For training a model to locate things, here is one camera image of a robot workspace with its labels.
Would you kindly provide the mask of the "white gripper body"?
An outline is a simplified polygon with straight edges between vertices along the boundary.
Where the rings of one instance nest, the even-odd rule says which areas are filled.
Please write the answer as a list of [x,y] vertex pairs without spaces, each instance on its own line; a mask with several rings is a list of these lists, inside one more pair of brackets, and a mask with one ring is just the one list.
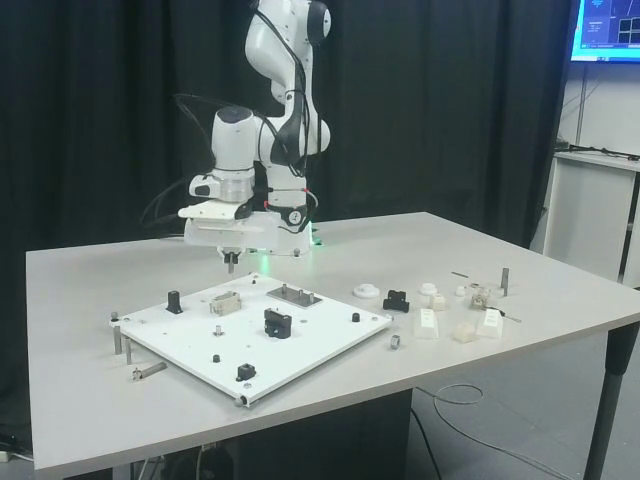
[[219,248],[270,248],[271,217],[256,213],[244,220],[188,219],[184,240],[192,245]]

